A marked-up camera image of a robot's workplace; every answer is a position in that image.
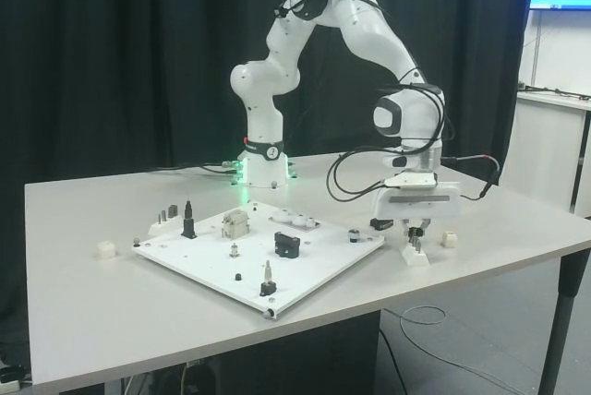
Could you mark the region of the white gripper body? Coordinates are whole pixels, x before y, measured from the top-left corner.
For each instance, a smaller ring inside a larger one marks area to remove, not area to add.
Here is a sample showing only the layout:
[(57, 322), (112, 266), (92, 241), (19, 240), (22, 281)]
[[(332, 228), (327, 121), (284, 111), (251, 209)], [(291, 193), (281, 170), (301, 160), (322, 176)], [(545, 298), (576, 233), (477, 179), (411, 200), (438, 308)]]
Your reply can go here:
[(439, 182), (433, 188), (386, 188), (374, 199), (373, 216), (395, 221), (456, 217), (460, 192), (459, 182)]

